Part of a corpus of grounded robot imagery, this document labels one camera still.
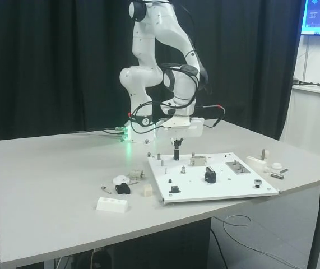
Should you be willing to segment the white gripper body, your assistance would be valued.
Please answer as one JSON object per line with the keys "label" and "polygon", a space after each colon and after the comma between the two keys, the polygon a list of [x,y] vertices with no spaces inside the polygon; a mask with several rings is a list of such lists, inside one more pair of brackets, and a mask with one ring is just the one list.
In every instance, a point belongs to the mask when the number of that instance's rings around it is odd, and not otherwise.
{"label": "white gripper body", "polygon": [[204,119],[199,117],[161,118],[156,127],[156,138],[199,137],[203,132]]}

